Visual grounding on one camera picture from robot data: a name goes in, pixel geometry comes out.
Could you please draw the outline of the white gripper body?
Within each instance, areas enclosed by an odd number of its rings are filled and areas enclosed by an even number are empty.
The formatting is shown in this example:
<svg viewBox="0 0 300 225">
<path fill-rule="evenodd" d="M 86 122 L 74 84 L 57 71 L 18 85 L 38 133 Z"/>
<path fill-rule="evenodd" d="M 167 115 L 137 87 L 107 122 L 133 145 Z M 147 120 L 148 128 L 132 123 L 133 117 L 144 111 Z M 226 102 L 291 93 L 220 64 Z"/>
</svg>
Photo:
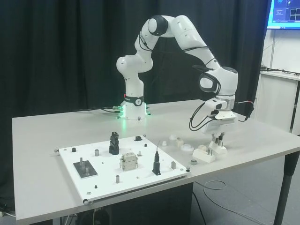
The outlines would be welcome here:
<svg viewBox="0 0 300 225">
<path fill-rule="evenodd" d="M 210 135 L 222 132 L 230 132 L 234 131 L 235 129 L 236 121 L 234 120 L 212 120 L 202 127 L 202 133 Z"/>
</svg>

